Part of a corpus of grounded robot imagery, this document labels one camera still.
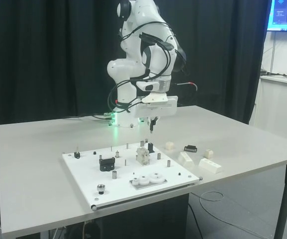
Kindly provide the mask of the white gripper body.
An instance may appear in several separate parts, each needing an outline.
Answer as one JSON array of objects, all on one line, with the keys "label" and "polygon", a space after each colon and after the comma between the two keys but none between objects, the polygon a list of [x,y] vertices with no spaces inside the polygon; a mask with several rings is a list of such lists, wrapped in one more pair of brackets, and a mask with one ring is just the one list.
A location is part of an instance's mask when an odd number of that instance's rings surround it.
[{"label": "white gripper body", "polygon": [[143,102],[143,97],[134,101],[132,116],[134,118],[165,117],[177,112],[177,96],[167,96],[167,101]]}]

